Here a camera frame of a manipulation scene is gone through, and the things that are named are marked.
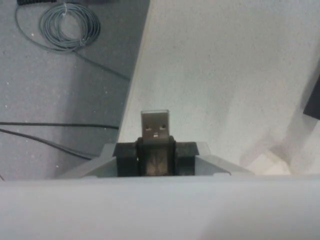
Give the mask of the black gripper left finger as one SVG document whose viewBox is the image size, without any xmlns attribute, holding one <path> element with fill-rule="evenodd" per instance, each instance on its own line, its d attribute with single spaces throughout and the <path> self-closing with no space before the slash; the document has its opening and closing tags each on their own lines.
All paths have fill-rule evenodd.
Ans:
<svg viewBox="0 0 320 240">
<path fill-rule="evenodd" d="M 135 144 L 107 143 L 99 156 L 63 173 L 59 178 L 116 178 L 137 175 Z"/>
</svg>

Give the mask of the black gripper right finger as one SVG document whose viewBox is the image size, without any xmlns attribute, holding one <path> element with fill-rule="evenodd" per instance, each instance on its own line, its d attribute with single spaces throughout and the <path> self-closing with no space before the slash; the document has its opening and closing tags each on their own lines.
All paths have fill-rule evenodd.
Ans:
<svg viewBox="0 0 320 240">
<path fill-rule="evenodd" d="M 177 142 L 176 176 L 248 175 L 253 172 L 213 155 L 206 142 Z"/>
</svg>

